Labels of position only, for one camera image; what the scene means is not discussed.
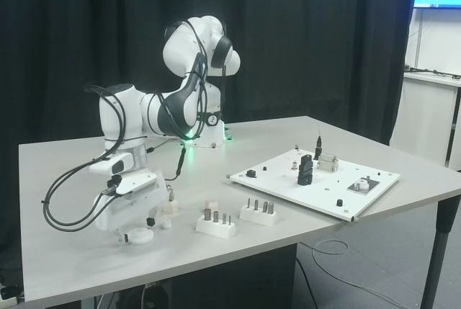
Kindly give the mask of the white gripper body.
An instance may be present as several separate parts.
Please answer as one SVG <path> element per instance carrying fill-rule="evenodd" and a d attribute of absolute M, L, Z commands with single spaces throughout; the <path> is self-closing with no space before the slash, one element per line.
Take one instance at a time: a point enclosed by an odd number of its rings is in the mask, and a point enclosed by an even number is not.
<path fill-rule="evenodd" d="M 143 224 L 154 218 L 168 199 L 163 179 L 156 179 L 131 193 L 116 197 L 96 218 L 100 230 L 115 232 L 130 224 Z"/>

